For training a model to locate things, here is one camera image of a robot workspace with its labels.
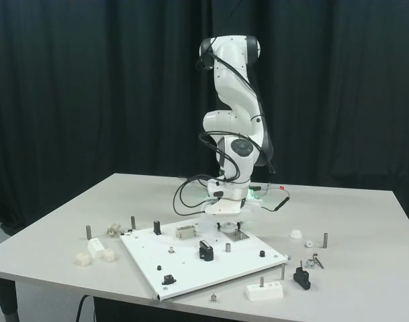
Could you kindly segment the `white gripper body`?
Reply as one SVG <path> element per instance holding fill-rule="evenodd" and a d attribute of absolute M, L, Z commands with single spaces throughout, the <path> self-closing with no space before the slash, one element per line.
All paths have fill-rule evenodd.
<path fill-rule="evenodd" d="M 205 208 L 205 213 L 208 215 L 237 215 L 240 212 L 241 201 L 233 201 L 230 199 L 220 199 Z"/>

